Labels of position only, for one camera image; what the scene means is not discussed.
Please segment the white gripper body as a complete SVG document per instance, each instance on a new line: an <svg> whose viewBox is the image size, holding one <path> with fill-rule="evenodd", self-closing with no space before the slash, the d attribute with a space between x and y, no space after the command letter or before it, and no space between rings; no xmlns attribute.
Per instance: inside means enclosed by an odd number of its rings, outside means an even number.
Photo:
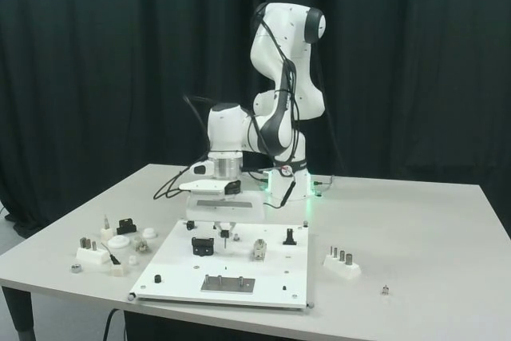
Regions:
<svg viewBox="0 0 511 341"><path fill-rule="evenodd" d="M263 193L246 191L235 195L192 194L186 217L195 221L264 221Z"/></svg>

